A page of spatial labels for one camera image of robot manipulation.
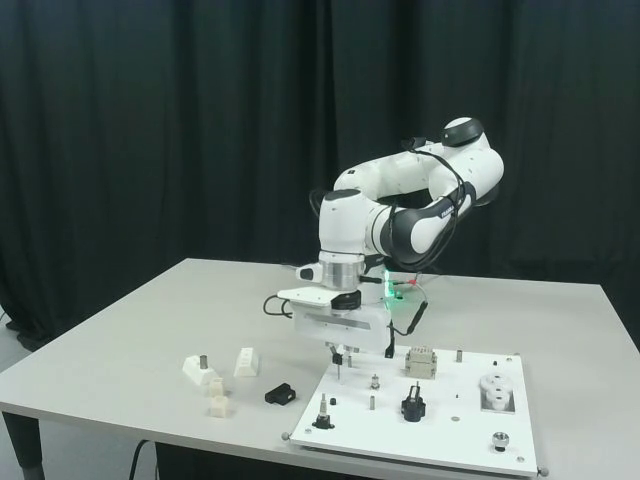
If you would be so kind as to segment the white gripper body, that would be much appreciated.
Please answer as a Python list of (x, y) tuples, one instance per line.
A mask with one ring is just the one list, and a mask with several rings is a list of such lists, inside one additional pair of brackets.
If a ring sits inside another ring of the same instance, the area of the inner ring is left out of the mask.
[(336, 311), (329, 307), (293, 305), (294, 329), (325, 343), (358, 349), (386, 349), (390, 312), (379, 305)]

